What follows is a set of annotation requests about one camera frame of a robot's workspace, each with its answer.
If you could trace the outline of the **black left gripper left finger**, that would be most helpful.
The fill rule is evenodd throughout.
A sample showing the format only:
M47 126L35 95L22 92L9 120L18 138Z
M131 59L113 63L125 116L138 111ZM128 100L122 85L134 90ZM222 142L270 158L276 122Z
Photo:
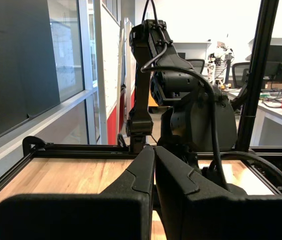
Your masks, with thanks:
M0 240L148 240L155 153L145 147L99 194L18 194L0 202Z

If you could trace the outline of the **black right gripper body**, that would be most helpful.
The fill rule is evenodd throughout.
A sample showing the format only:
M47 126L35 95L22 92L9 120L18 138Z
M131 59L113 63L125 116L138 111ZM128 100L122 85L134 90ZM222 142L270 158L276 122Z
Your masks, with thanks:
M235 113L228 96L213 87L220 151L232 149L237 140ZM174 93L172 107L161 116L160 145L186 162L196 152L212 152L209 96L203 86Z

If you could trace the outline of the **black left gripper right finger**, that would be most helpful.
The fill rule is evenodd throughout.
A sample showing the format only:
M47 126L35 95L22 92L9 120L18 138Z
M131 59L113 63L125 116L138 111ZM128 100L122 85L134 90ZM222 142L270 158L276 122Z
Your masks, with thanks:
M169 240L282 240L282 194L237 195L158 146L155 178Z

